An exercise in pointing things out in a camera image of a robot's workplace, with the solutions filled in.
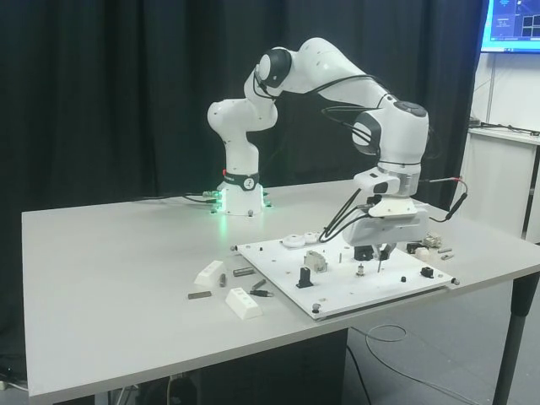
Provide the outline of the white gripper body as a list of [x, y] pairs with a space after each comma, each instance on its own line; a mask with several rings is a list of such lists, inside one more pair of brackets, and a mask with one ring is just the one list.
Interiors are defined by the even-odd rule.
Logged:
[[422, 240], [428, 232], [429, 213], [425, 203], [415, 203], [415, 214], [387, 218], [366, 217], [343, 232], [351, 246], [375, 246]]

